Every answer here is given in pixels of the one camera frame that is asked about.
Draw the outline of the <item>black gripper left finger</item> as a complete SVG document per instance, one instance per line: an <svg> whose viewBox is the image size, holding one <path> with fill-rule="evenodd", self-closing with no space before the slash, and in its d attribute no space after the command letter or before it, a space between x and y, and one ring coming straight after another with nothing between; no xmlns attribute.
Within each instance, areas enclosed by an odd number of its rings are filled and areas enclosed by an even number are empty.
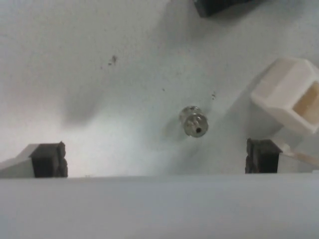
<svg viewBox="0 0 319 239"><path fill-rule="evenodd" d="M0 163L1 179L67 178L68 163L63 142L29 144L15 158Z"/></svg>

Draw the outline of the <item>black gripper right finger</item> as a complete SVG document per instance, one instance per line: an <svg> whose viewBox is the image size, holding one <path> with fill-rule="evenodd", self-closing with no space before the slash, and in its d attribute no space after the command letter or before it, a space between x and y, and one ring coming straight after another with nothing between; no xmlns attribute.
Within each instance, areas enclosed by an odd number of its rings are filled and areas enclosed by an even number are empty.
<svg viewBox="0 0 319 239"><path fill-rule="evenodd" d="M319 159L294 151L280 140L247 139L246 174L318 173Z"/></svg>

